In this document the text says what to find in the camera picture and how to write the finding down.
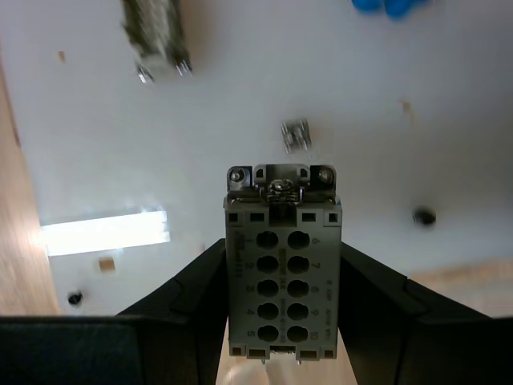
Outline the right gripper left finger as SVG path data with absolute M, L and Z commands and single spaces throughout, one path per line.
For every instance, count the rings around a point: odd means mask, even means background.
M 135 326 L 146 384 L 214 384 L 228 318 L 225 240 L 119 315 Z

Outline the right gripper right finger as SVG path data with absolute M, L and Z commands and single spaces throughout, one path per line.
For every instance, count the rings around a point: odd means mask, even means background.
M 339 331 L 360 384 L 486 384 L 492 318 L 341 244 Z

